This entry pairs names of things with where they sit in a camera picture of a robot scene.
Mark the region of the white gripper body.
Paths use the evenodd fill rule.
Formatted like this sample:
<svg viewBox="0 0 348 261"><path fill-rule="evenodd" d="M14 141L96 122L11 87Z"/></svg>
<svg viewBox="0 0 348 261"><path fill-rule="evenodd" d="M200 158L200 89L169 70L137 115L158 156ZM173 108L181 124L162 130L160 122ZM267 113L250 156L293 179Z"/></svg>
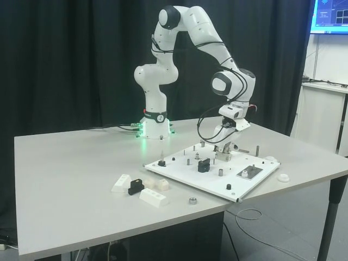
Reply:
<svg viewBox="0 0 348 261"><path fill-rule="evenodd" d="M213 144L235 143L239 138L239 131L235 127L218 125L214 129L213 137Z"/></svg>

